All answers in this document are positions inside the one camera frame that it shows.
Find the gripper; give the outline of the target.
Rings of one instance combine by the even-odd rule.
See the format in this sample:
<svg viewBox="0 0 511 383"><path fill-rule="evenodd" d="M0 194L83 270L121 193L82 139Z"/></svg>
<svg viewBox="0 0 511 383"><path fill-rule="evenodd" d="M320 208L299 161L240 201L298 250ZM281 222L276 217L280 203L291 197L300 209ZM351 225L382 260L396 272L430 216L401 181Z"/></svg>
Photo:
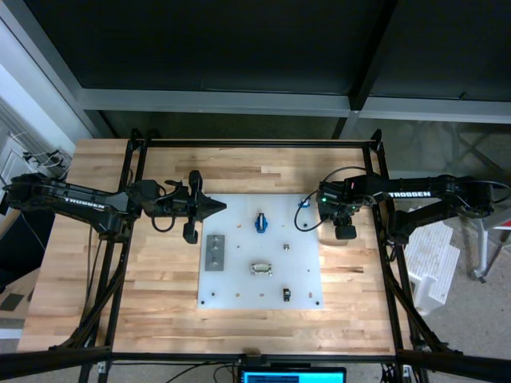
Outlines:
<svg viewBox="0 0 511 383"><path fill-rule="evenodd" d="M352 216L359 210L349 188L343 181L322 181L318 187L318 212L322 222L335 226L351 226Z"/></svg>
<svg viewBox="0 0 511 383"><path fill-rule="evenodd" d="M195 229L196 221L199 220L199 194L202 191L203 179L198 170L193 170L188 176L188 186L185 187L182 181L166 180L167 185L174 187L174 190L162 196L163 216L172 219L170 226L160 229L159 232L171 231L176 218L186 218L188 221L183 226L183 238L189 244L197 244L198 232ZM201 211L201 221L226 209L226 204L209 196L201 196L201 205L207 207Z"/></svg>

